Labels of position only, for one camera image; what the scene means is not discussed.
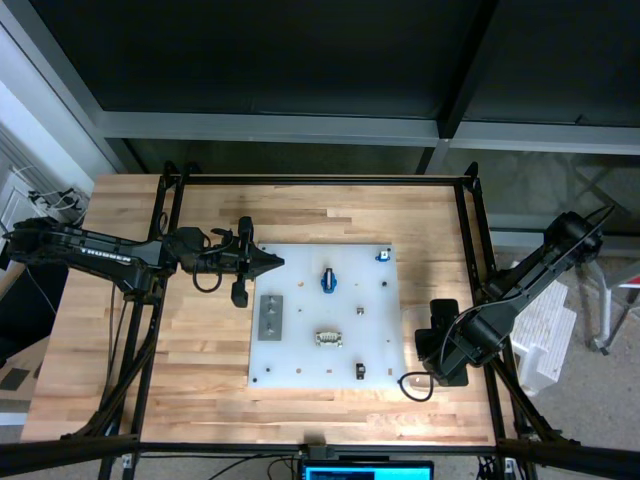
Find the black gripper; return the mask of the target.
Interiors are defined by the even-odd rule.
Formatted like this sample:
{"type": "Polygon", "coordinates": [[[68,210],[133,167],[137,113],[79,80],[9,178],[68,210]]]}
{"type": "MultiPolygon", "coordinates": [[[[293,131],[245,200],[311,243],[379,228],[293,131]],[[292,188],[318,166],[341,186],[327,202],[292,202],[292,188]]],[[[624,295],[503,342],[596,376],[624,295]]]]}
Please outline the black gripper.
{"type": "Polygon", "coordinates": [[[446,349],[445,344],[453,347],[449,339],[449,329],[454,324],[459,314],[458,302],[454,299],[436,299],[430,302],[431,326],[436,332],[436,354],[434,360],[435,377],[440,386],[444,387],[466,387],[469,383],[466,368],[464,366],[455,367],[452,373],[446,373],[440,354],[446,349]]]}
{"type": "MultiPolygon", "coordinates": [[[[246,280],[250,277],[253,252],[253,221],[249,216],[243,216],[238,221],[237,232],[232,234],[228,246],[220,254],[220,273],[234,275],[236,280],[231,285],[231,300],[235,307],[248,306],[246,280]]],[[[271,270],[285,265],[284,259],[278,255],[278,249],[272,245],[260,244],[256,246],[255,275],[260,276],[271,270]]]]}

